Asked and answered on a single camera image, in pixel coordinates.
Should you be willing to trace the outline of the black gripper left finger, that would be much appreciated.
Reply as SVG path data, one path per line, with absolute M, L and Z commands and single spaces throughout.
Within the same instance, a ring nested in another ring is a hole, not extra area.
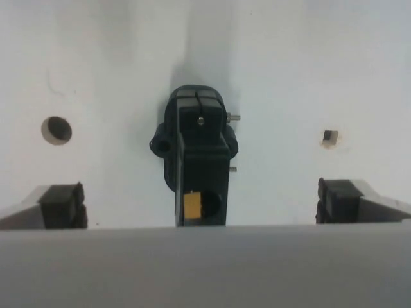
M 23 201 L 1 209 L 2 230 L 87 228 L 83 185 L 39 185 Z

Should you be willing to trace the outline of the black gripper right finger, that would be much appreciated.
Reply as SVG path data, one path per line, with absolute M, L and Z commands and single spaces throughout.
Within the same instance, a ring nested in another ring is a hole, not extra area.
M 410 219 L 410 204 L 378 194 L 364 180 L 318 182 L 317 224 L 393 223 Z

